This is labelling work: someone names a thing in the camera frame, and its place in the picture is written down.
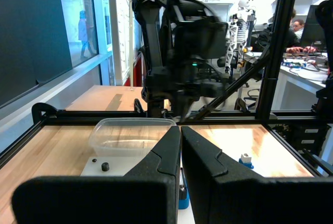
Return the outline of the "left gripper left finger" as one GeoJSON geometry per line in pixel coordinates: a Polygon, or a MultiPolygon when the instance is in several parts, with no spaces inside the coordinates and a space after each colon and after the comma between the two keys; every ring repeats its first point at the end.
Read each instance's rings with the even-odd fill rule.
{"type": "Polygon", "coordinates": [[[176,223],[181,132],[171,127],[121,177],[50,176],[20,184],[11,198],[17,223],[176,223]]]}

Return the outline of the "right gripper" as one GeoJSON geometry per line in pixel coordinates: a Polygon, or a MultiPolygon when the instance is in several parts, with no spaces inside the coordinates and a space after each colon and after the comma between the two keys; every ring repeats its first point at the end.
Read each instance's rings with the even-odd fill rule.
{"type": "Polygon", "coordinates": [[[219,97],[225,93],[225,79],[207,61],[185,61],[175,66],[151,68],[144,81],[144,101],[168,99],[176,101],[189,96],[195,101],[200,97],[219,97]]]}

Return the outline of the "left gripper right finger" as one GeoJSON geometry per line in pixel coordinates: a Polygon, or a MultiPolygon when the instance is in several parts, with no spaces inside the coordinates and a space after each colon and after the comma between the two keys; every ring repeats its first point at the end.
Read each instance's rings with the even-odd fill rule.
{"type": "Polygon", "coordinates": [[[331,223],[332,178],[266,178],[182,127],[182,163],[196,223],[331,223]]]}

